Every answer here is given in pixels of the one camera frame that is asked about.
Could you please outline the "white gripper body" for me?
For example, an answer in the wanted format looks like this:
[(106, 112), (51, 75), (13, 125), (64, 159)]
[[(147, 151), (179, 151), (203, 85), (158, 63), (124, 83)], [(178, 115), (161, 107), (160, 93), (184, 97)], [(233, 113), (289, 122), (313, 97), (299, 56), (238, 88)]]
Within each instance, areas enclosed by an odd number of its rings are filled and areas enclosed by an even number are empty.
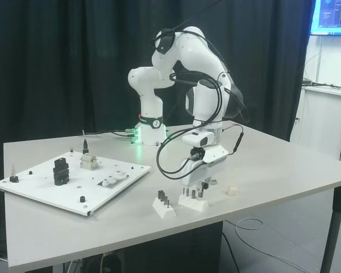
[(181, 178), (180, 183), (186, 187), (191, 187), (194, 184), (200, 184), (205, 179), (211, 179), (224, 168), (225, 161), (225, 158), (212, 163), (205, 163), (202, 160), (191, 160), (181, 170), (180, 176), (184, 176), (187, 173), (189, 174)]

